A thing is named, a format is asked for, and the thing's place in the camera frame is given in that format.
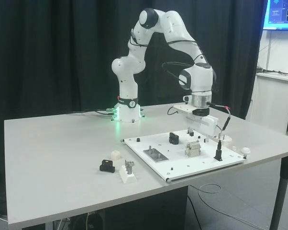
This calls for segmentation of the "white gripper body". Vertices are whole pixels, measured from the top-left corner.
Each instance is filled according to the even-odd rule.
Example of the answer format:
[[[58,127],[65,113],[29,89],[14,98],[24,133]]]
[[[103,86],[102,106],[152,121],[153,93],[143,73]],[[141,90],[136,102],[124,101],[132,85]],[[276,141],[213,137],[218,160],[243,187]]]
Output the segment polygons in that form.
[[[188,131],[189,132],[198,132],[204,136],[209,135],[213,137],[217,133],[217,126],[219,119],[211,115],[208,116],[195,116],[188,115],[186,117]]]

